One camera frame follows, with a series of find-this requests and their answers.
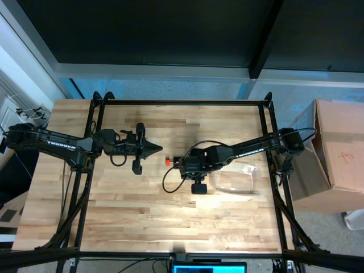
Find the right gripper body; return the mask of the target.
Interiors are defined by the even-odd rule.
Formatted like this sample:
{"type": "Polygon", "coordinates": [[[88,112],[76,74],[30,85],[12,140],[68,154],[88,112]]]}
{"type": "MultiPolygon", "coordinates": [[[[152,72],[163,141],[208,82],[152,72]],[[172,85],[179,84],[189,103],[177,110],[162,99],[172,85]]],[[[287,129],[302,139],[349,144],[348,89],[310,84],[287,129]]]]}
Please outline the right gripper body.
{"type": "Polygon", "coordinates": [[[183,181],[192,180],[191,193],[194,195],[207,194],[207,185],[202,181],[211,171],[212,165],[209,164],[204,155],[182,156],[178,162],[178,169],[183,181]]]}

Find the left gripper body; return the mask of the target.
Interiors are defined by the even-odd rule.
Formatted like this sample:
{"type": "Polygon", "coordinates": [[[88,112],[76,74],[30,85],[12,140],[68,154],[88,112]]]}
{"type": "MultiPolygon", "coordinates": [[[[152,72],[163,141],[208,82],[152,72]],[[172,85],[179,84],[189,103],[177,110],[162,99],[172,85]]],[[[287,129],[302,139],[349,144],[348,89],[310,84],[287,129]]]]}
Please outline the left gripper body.
{"type": "Polygon", "coordinates": [[[132,171],[136,175],[142,174],[142,166],[140,161],[143,159],[143,141],[146,129],[143,123],[136,125],[136,141],[135,141],[135,159],[132,164],[132,171]]]}

